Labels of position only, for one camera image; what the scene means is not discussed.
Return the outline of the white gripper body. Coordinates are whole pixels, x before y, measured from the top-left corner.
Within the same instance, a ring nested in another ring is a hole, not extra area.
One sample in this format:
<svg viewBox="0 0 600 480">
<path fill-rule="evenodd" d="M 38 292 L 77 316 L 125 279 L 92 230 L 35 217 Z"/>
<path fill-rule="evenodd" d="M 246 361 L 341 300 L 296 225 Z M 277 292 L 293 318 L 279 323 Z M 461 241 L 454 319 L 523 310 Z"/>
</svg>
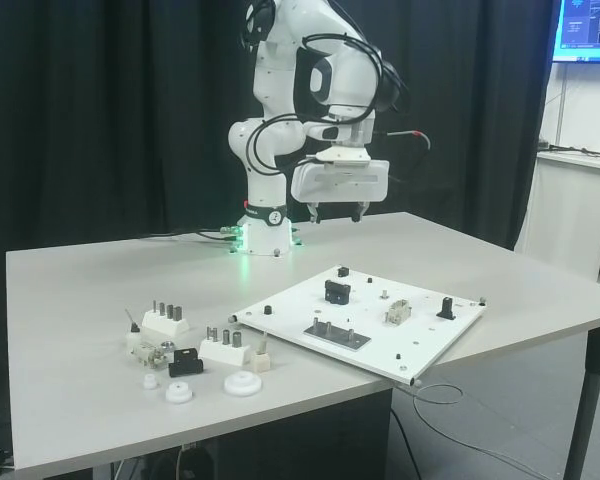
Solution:
<svg viewBox="0 0 600 480">
<path fill-rule="evenodd" d="M 389 167 L 386 160 L 305 164 L 294 171 L 291 195 L 305 204 L 381 202 L 388 192 Z"/>
</svg>

